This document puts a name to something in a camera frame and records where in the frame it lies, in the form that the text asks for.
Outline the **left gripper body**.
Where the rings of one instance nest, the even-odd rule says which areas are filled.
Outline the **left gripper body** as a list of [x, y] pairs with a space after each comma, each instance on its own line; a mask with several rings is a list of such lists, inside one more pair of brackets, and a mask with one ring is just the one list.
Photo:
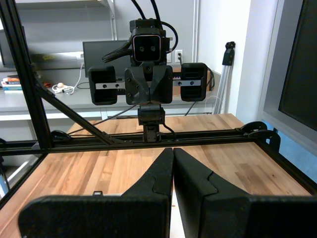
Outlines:
[[[151, 62], [137, 66], [143, 68], [149, 91], [154, 66]], [[125, 77], [123, 76], [122, 80], [117, 80], [113, 66], [91, 67], [88, 75], [92, 102], [95, 105], [116, 104], [120, 93], [126, 97]], [[208, 67], [204, 63], [184, 63], [179, 73], [175, 74], [173, 71], [173, 88], [180, 87], [182, 101], [199, 102], [206, 97], [207, 77]]]

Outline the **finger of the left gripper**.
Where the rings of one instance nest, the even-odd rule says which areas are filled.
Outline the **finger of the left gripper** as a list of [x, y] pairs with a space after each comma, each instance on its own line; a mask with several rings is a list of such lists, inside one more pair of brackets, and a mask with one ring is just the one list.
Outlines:
[[125, 70], [126, 103], [145, 105], [150, 102], [150, 91], [142, 67], [128, 67]]
[[155, 65], [150, 86], [152, 104], [170, 104], [173, 97], [173, 69], [169, 65]]

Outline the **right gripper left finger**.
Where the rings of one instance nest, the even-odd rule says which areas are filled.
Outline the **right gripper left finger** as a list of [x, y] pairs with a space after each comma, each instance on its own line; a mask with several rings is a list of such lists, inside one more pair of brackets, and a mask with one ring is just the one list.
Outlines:
[[173, 150], [164, 149], [121, 196], [43, 196], [18, 216], [23, 238], [167, 238]]

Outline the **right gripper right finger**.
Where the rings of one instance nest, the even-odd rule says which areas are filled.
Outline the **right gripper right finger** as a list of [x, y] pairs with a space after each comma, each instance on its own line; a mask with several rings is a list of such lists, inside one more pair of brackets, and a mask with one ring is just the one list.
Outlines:
[[188, 238], [314, 238], [314, 196], [251, 195], [183, 149], [174, 149], [174, 185]]

